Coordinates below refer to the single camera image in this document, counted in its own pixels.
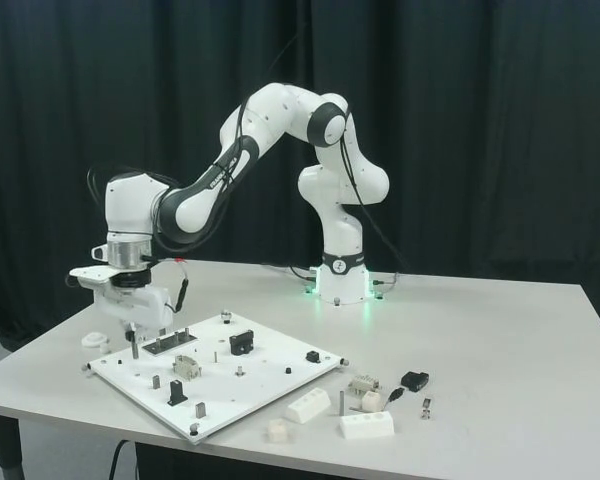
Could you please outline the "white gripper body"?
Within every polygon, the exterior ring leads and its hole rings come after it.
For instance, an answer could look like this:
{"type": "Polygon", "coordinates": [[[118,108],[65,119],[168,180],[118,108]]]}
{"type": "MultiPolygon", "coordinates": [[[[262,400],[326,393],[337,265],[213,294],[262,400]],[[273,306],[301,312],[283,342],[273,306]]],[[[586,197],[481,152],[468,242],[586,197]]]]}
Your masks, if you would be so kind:
{"type": "Polygon", "coordinates": [[[119,289],[110,284],[94,291],[94,305],[104,314],[124,324],[147,330],[160,330],[173,324],[171,297],[167,289],[145,286],[119,289]]]}

